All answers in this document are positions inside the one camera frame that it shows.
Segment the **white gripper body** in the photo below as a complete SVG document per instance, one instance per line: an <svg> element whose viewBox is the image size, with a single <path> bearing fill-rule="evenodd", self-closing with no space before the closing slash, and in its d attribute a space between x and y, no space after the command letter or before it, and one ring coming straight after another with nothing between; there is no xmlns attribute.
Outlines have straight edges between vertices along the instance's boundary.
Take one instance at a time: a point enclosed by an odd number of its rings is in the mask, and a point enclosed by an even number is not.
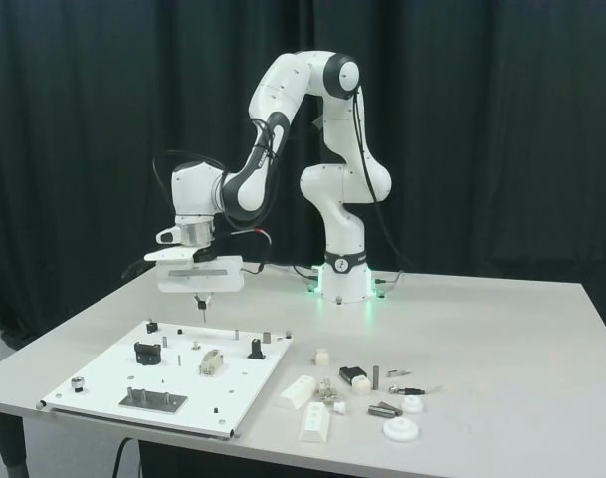
<svg viewBox="0 0 606 478"><path fill-rule="evenodd" d="M238 292L244 287L242 268L241 256L219 256L202 262L158 263L157 284L165 293Z"/></svg>

